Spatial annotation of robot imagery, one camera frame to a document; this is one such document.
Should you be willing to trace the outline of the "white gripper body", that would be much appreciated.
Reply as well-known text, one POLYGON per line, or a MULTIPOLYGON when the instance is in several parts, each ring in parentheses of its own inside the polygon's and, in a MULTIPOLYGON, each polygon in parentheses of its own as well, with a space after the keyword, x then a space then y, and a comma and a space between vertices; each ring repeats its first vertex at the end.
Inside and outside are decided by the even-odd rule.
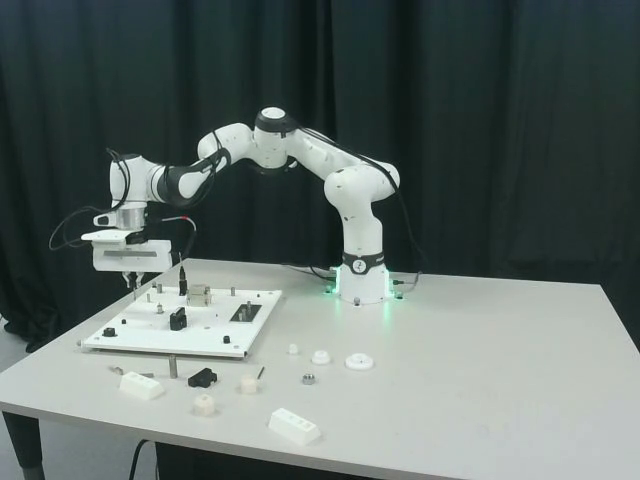
POLYGON ((97 271, 163 273, 173 266, 169 240, 139 244, 92 241, 91 245, 97 271))

